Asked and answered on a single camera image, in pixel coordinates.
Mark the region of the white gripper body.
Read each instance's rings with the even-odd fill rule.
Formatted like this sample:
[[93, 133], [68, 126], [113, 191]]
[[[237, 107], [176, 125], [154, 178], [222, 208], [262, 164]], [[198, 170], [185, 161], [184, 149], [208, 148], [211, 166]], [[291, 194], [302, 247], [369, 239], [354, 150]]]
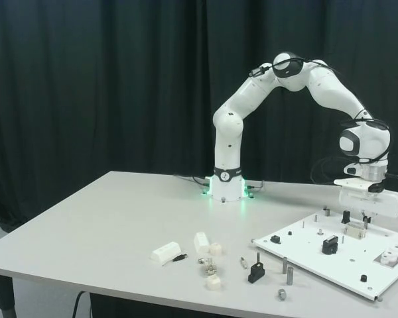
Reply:
[[366, 216], [398, 217], [398, 192], [396, 191], [385, 189], [380, 193], [370, 193], [341, 187], [339, 203], [345, 210], [363, 213]]

